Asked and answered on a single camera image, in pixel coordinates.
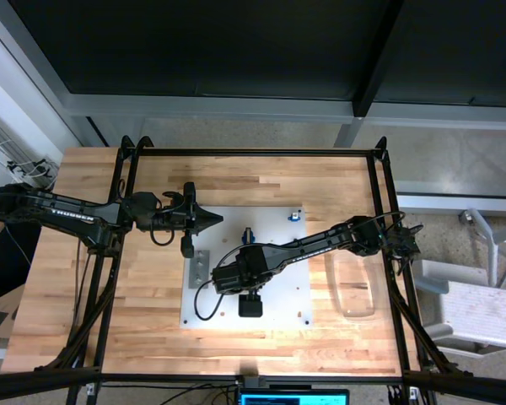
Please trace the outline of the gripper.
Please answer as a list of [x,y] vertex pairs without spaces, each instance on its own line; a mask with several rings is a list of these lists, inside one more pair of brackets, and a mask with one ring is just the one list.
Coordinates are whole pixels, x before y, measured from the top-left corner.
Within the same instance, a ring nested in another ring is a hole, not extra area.
[[196,188],[193,182],[187,182],[183,188],[183,194],[177,192],[166,192],[166,197],[172,198],[170,206],[163,209],[159,214],[160,230],[170,232],[170,238],[160,246],[170,245],[175,232],[181,230],[184,234],[180,240],[180,252],[184,258],[193,258],[194,246],[192,242],[193,228],[200,233],[216,224],[223,222],[223,216],[209,212],[196,203]]
[[259,318],[263,315],[260,290],[274,277],[272,270],[264,273],[246,273],[240,278],[238,301],[239,317]]

